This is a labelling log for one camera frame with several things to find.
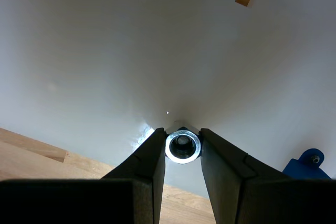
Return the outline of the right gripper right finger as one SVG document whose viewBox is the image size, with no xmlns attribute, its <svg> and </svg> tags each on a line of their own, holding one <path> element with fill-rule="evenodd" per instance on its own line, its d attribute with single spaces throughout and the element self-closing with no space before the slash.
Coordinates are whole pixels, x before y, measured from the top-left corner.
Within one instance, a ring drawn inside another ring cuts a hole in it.
<svg viewBox="0 0 336 224">
<path fill-rule="evenodd" d="M 331 223 L 335 180 L 294 179 L 201 129 L 201 166 L 216 223 Z"/>
</svg>

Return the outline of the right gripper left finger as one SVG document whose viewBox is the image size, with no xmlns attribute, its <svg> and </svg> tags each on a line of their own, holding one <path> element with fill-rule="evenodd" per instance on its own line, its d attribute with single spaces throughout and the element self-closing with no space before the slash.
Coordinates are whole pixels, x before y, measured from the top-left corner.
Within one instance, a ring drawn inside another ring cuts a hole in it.
<svg viewBox="0 0 336 224">
<path fill-rule="evenodd" d="M 163 128 L 101 179 L 11 179 L 1 182 L 4 214 L 27 219 L 35 210 L 56 221 L 159 223 L 165 176 Z"/>
</svg>

